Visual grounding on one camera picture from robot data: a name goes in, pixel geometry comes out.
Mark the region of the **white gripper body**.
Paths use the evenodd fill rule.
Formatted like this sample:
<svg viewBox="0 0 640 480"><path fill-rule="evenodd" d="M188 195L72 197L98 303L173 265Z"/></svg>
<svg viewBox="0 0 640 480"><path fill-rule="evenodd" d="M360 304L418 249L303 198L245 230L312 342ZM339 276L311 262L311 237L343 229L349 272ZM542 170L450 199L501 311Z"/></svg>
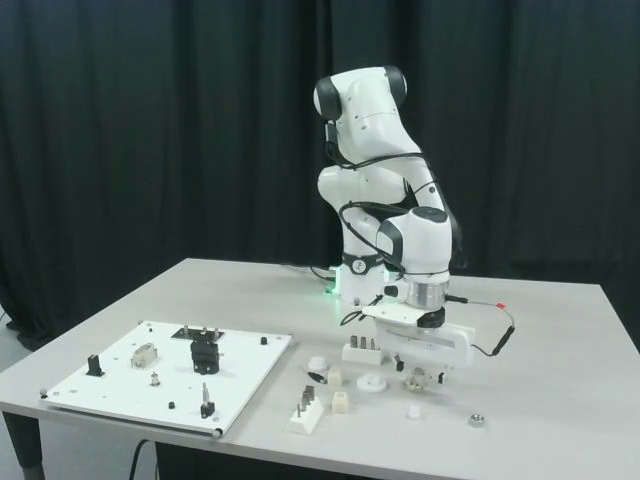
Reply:
<svg viewBox="0 0 640 480"><path fill-rule="evenodd" d="M466 368L473 360L471 345L476 330L445 323L438 328L418 328L376 321L377 344L406 363Z"/></svg>

